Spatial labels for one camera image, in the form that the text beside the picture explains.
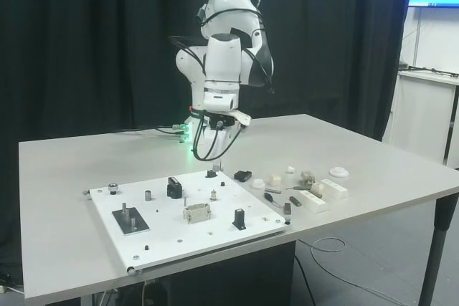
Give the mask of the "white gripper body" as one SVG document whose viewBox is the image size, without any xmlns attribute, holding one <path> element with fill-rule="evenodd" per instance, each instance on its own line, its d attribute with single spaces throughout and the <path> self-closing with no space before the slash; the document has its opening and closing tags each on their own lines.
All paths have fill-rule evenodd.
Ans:
<svg viewBox="0 0 459 306">
<path fill-rule="evenodd" d="M 198 142 L 198 155 L 200 158 L 217 158 L 227 147 L 229 128 L 213 130 L 209 126 L 201 131 Z"/>
</svg>

